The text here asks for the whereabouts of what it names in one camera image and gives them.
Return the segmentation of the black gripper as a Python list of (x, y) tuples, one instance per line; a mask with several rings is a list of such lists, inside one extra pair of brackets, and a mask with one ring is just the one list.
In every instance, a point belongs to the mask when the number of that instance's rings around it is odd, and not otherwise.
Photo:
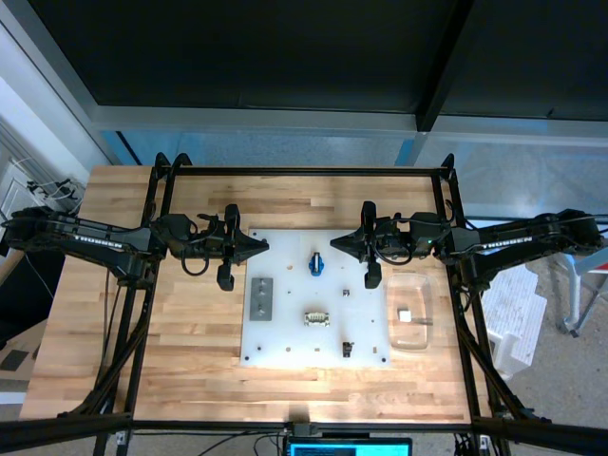
[(362, 228), (331, 240), (334, 249), (367, 264), (364, 275), (366, 289), (376, 289), (382, 280), (379, 260), (392, 266), (411, 262), (411, 249), (406, 234), (401, 232), (396, 218), (378, 218), (376, 205), (366, 200), (361, 212)]
[(231, 203), (225, 207), (224, 220), (206, 214), (197, 214), (197, 217), (208, 222), (199, 238), (204, 258), (221, 260), (217, 283), (224, 292), (232, 292), (235, 285), (232, 266), (268, 251), (269, 244), (265, 239), (250, 237), (239, 230), (240, 212), (236, 204)]

